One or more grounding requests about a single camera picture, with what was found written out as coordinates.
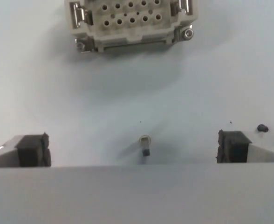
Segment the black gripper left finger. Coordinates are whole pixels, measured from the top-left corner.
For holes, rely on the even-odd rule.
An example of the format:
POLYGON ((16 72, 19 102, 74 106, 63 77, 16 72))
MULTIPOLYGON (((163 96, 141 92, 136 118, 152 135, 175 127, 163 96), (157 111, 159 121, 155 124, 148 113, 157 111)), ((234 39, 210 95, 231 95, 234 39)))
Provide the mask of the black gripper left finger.
POLYGON ((49 135, 16 135, 0 146, 0 168, 51 167, 49 135))

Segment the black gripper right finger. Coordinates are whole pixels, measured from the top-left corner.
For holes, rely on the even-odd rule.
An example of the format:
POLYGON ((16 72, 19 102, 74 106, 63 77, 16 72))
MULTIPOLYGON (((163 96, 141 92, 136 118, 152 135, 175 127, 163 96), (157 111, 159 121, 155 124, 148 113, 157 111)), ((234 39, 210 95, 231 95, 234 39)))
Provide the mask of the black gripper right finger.
POLYGON ((269 132, 219 130, 218 144, 217 163, 274 162, 274 135, 269 132))

